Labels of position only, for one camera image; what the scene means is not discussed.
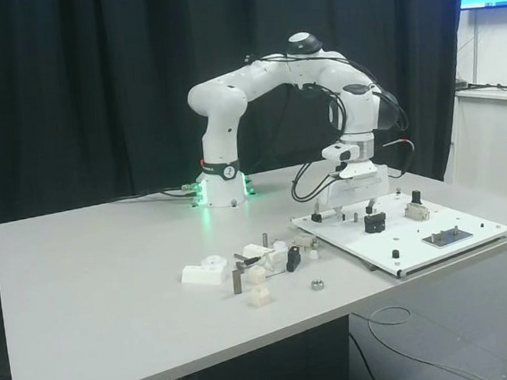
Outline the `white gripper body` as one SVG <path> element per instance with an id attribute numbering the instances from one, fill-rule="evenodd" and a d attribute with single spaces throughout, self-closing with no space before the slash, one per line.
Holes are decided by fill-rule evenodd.
<path id="1" fill-rule="evenodd" d="M 379 165 L 371 174 L 333 182 L 320 193 L 318 204 L 328 209 L 339 208 L 383 197 L 390 191 L 387 171 L 387 166 Z"/>

